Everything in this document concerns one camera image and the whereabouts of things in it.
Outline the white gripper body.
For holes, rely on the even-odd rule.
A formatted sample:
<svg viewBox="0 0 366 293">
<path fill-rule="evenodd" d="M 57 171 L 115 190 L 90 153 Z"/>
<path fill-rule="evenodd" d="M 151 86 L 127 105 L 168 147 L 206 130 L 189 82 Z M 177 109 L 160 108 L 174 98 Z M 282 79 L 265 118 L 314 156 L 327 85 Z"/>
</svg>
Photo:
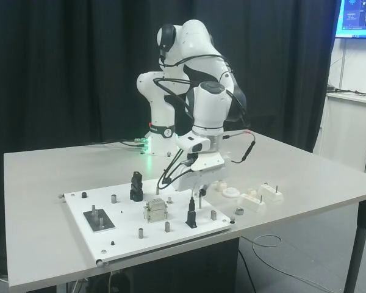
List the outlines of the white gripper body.
<svg viewBox="0 0 366 293">
<path fill-rule="evenodd" d="M 189 172 L 172 183 L 173 189 L 182 192 L 187 189 L 199 189 L 210 186 L 215 181 L 224 180 L 228 176 L 227 166 L 209 170 Z"/>
</svg>

